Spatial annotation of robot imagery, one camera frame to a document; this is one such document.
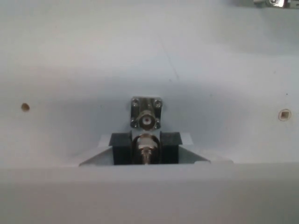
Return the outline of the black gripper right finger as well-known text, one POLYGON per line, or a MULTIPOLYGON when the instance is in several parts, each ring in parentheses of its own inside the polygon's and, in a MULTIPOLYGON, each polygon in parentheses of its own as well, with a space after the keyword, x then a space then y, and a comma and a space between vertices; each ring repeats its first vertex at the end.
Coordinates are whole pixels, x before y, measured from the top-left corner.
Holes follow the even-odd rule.
POLYGON ((189 133, 160 132, 161 164, 194 164, 210 160, 187 149, 194 146, 189 133))

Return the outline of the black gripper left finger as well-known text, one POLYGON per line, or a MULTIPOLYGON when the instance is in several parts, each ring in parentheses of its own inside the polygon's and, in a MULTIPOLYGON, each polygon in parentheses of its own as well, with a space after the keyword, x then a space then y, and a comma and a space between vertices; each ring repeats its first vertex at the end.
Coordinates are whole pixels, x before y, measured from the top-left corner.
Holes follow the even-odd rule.
POLYGON ((103 135, 96 148, 80 156, 80 166, 117 166, 132 164, 132 133, 103 135))

